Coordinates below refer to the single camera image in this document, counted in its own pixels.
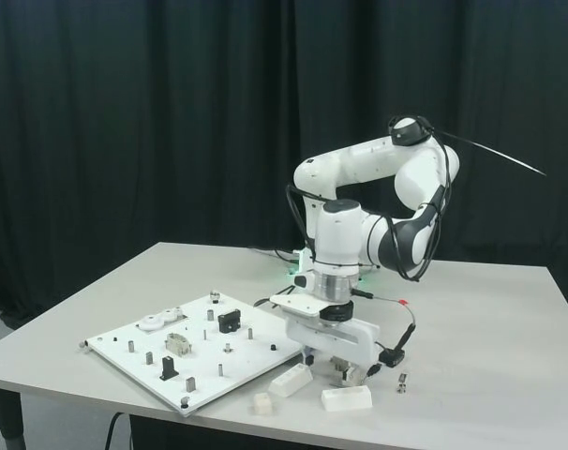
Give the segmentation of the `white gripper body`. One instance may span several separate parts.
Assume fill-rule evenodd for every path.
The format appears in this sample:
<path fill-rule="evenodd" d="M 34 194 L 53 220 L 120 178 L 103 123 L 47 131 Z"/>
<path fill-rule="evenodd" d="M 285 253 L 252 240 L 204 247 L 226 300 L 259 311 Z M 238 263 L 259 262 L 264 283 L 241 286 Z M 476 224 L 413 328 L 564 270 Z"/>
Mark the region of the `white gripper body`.
<path fill-rule="evenodd" d="M 303 346 L 352 364 L 375 364 L 379 359 L 380 327 L 370 322 L 350 319 L 330 326 L 289 316 L 285 330 Z"/>

